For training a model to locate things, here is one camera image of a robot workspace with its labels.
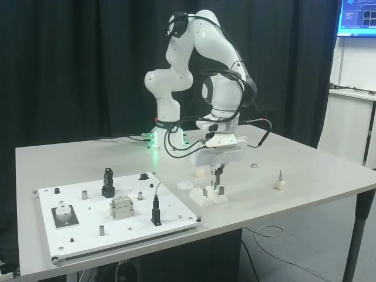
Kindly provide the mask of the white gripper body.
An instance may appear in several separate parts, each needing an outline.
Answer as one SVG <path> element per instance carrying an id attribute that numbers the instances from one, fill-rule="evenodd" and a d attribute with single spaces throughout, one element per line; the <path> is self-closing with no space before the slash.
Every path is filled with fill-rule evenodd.
<path id="1" fill-rule="evenodd" d="M 245 137 L 212 137 L 204 145 L 205 148 L 190 156 L 196 167 L 238 162 L 245 158 Z"/>

